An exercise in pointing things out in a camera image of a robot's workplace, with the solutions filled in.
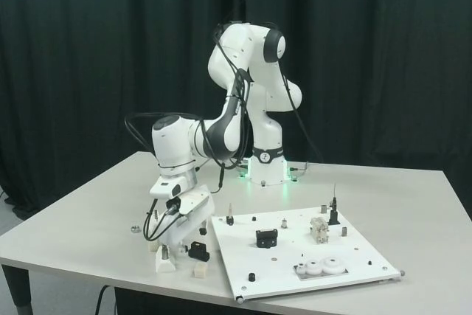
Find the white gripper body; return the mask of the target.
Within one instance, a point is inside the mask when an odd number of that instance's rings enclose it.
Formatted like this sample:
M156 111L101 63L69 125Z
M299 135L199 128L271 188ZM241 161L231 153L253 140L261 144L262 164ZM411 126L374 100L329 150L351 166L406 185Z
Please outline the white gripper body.
M178 197L178 210L163 218L157 231L160 244L177 247L189 234L198 230L215 211L212 194L208 192L188 192Z

